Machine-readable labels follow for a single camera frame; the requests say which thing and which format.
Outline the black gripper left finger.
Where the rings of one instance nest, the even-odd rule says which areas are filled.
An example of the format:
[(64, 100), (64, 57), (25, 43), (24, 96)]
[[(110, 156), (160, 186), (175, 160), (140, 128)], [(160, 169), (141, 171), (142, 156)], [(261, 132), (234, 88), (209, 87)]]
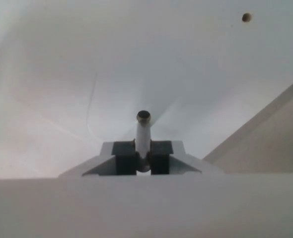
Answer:
[(104, 142), (100, 154), (89, 160), (89, 170), (82, 176), (130, 176), (137, 174), (135, 142)]

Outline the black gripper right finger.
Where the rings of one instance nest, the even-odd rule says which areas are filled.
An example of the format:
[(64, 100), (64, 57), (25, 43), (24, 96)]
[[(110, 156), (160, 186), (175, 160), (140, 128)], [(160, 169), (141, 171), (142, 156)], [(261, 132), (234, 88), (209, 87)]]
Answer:
[(186, 153), (182, 141), (152, 141), (149, 164), (152, 175), (182, 175), (201, 173), (197, 158)]

